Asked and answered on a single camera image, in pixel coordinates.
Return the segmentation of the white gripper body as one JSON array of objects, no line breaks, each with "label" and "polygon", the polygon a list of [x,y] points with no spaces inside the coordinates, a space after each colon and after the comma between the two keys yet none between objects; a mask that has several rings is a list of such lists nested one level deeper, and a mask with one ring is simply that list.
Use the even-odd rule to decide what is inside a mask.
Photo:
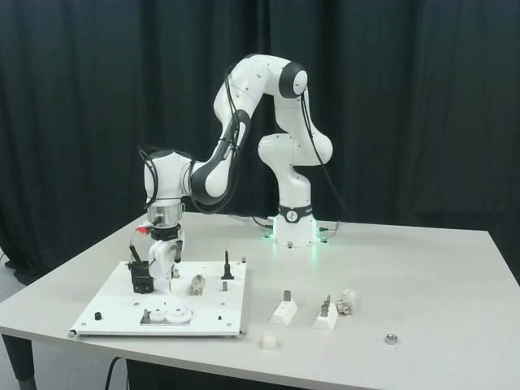
[{"label": "white gripper body", "polygon": [[181,262],[182,240],[158,240],[149,249],[149,274],[155,280],[169,280],[175,264]]}]

